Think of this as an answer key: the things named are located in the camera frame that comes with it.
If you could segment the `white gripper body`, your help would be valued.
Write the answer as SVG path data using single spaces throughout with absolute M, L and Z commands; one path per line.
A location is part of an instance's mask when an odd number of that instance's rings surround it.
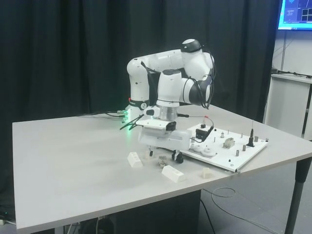
M 138 141 L 141 144 L 166 148 L 169 150 L 188 150 L 190 147 L 191 130 L 157 131 L 142 128 Z

